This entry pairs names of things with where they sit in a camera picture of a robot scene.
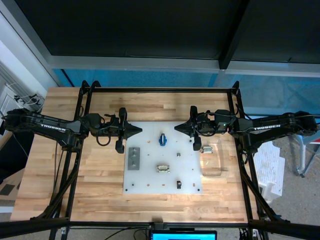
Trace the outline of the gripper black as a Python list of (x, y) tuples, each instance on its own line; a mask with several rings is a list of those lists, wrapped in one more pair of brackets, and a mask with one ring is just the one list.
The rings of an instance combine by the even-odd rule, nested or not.
[(202, 137), (211, 137), (215, 134), (215, 123), (208, 116), (214, 114), (207, 110), (206, 112), (198, 113), (196, 106), (190, 107), (190, 119), (184, 123), (176, 125), (176, 131), (194, 138), (193, 150), (199, 151), (202, 147)]
[(110, 117), (110, 122), (107, 124), (107, 136), (117, 137), (115, 142), (115, 150), (117, 153), (124, 153), (125, 147), (123, 141), (142, 132), (142, 128), (134, 126), (127, 121), (127, 111), (125, 107), (121, 107), (118, 112), (118, 117), (115, 114), (106, 115)]

